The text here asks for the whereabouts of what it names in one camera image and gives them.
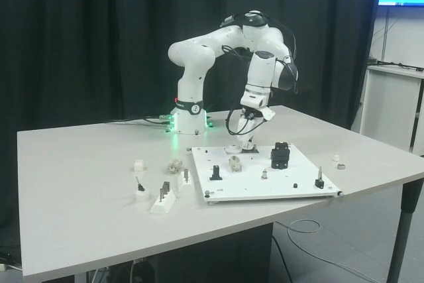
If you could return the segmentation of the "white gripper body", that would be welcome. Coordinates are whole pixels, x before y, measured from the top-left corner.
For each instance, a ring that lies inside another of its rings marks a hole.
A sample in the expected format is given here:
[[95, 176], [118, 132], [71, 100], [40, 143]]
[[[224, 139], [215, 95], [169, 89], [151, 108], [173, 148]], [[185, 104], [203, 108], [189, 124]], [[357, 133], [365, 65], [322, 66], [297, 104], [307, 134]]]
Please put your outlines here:
[[249, 140], [253, 137], [256, 127], [262, 122], [261, 117], [248, 119], [242, 116], [238, 120], [237, 126], [237, 140], [239, 144], [248, 144]]

